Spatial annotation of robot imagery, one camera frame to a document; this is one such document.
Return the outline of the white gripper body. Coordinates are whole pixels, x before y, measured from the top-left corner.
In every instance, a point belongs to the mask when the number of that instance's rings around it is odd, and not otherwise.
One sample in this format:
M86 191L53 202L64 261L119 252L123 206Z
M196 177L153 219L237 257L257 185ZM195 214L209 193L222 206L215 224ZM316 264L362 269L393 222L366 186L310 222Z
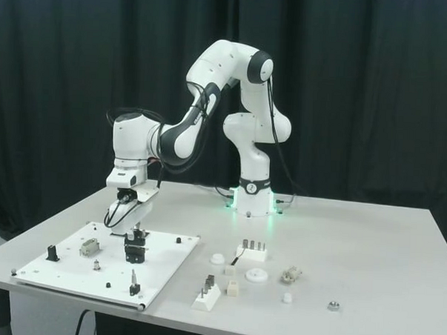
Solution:
M129 230L133 230L153 208L152 203L131 202L120 203L113 202L108 209L107 226L116 235L124 235Z

